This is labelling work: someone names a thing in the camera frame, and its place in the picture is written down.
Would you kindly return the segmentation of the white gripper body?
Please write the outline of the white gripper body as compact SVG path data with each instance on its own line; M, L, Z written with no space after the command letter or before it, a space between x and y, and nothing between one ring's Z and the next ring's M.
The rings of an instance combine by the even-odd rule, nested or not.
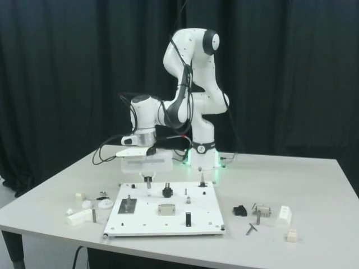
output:
M121 162L124 173L156 173L172 170L172 153L157 152L151 156L124 157Z

